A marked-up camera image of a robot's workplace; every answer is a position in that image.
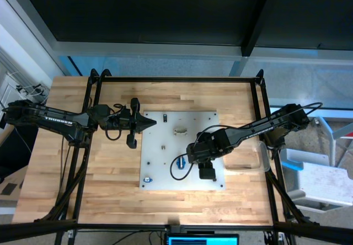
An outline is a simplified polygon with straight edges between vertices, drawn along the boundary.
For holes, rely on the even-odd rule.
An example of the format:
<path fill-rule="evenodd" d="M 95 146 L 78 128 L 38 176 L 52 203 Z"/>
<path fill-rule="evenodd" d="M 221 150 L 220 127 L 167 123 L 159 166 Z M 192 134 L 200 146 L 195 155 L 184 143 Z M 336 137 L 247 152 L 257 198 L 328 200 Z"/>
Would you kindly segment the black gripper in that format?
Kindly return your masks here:
<path fill-rule="evenodd" d="M 216 180 L 216 172 L 210 160 L 198 164 L 199 178 L 202 180 Z"/>
<path fill-rule="evenodd" d="M 132 98 L 130 103 L 131 114 L 129 117 L 129 130 L 130 133 L 127 136 L 126 143 L 129 148 L 137 148 L 137 140 L 135 139 L 136 126 L 137 126 L 137 113 L 140 110 L 140 102 L 137 98 Z M 153 119 L 145 117 L 143 114 L 138 114 L 138 121 L 142 124 L 138 125 L 138 132 L 141 133 L 145 129 L 155 126 L 157 122 Z"/>

